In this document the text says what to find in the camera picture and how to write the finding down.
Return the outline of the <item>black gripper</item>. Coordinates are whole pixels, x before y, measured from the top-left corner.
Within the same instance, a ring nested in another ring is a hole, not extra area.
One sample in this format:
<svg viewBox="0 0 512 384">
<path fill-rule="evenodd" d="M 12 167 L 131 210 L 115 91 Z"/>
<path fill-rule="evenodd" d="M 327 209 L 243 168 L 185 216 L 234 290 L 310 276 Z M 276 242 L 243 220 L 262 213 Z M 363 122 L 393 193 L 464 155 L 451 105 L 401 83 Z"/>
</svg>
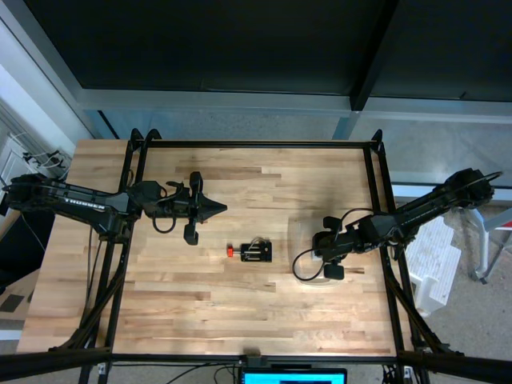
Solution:
<svg viewBox="0 0 512 384">
<path fill-rule="evenodd" d="M 199 221 L 199 208 L 201 205 L 207 207 L 201 209 L 201 222 L 207 221 L 209 218 L 217 214 L 227 211 L 227 205 L 209 199 L 201 194 L 203 188 L 203 179 L 199 172 L 195 171 L 190 174 L 190 186 L 185 187 L 184 183 L 168 181 L 166 184 L 174 188 L 172 194 L 157 201 L 156 211 L 153 212 L 153 228 L 160 234 L 168 234 L 172 232 L 179 218 L 185 218 L 188 223 L 184 227 L 184 239 L 190 246 L 198 244 L 198 232 L 196 224 Z M 158 218 L 171 218 L 172 225 L 168 230 L 162 230 L 157 225 Z"/>
<path fill-rule="evenodd" d="M 342 260 L 355 252 L 362 244 L 360 236 L 352 226 L 342 232 L 342 220 L 331 216 L 323 219 L 324 231 L 313 236 L 313 249 L 316 257 L 322 260 L 324 278 L 343 280 L 345 270 Z"/>
</svg>

